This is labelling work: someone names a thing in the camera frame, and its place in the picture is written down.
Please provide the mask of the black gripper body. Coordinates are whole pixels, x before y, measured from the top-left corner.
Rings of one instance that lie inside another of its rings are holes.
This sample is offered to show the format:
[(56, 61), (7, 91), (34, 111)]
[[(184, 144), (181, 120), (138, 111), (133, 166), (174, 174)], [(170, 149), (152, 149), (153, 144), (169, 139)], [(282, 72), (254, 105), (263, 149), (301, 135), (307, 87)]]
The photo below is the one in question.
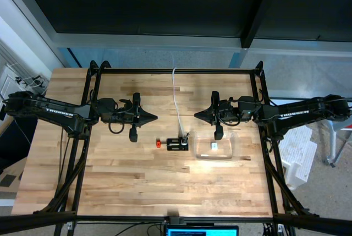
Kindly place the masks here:
[(140, 94), (138, 92), (133, 94), (132, 100), (121, 99), (120, 102), (124, 103), (124, 107), (119, 110), (119, 117), (123, 123), (130, 124), (129, 140), (137, 142), (137, 125), (140, 116)]
[(212, 125), (216, 127), (214, 132), (215, 140), (222, 140), (224, 131), (221, 124), (228, 127), (234, 127), (238, 125), (238, 114), (235, 108), (232, 106), (233, 98), (230, 100), (220, 100), (219, 92), (212, 91), (211, 95), (211, 106), (213, 114)]

